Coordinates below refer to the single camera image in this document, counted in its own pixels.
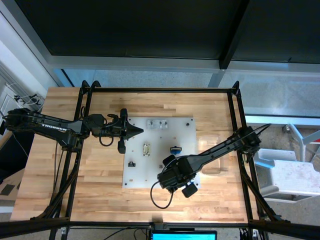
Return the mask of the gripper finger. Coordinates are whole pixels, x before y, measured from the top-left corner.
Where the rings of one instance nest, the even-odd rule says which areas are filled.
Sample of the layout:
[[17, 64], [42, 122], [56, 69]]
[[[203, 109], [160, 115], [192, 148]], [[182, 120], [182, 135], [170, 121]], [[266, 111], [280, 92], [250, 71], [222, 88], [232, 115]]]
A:
[[143, 130], [133, 130], [133, 131], [128, 131], [127, 132], [127, 140], [135, 137], [136, 135], [142, 134], [144, 131]]
[[139, 120], [137, 120], [137, 119], [129, 119], [127, 127], [128, 127], [128, 129], [131, 129], [131, 130], [143, 131], [143, 127], [141, 127], [141, 124], [140, 124]]

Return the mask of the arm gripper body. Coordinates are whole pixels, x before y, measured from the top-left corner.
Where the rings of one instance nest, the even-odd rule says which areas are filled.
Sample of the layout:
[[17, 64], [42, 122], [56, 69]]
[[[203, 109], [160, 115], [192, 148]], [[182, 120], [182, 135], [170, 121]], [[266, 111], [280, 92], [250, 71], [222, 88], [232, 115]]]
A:
[[[126, 153], [126, 146], [125, 146], [125, 137], [127, 135], [127, 125], [128, 125], [128, 111], [126, 108], [122, 108], [120, 110], [120, 116], [110, 113], [107, 117], [111, 118], [112, 121], [103, 125], [99, 132], [99, 143], [103, 147], [110, 147], [113, 142], [114, 138], [119, 138], [117, 144], [117, 150], [120, 154]], [[104, 144], [102, 142], [102, 138], [111, 138], [111, 142], [109, 144]]]
[[164, 168], [157, 175], [157, 180], [162, 189], [167, 189], [171, 194], [179, 188], [185, 198], [191, 197], [198, 191], [192, 180], [196, 177], [196, 173], [192, 170], [186, 156], [175, 157], [173, 154], [165, 158], [162, 163]]

